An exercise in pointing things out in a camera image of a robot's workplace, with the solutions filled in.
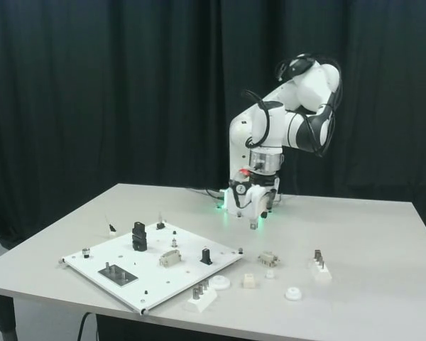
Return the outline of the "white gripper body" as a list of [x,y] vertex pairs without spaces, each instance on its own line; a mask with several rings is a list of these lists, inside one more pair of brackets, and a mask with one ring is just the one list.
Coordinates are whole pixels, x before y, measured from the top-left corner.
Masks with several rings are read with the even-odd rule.
[[246,217],[259,218],[273,204],[271,188],[253,185],[246,193]]

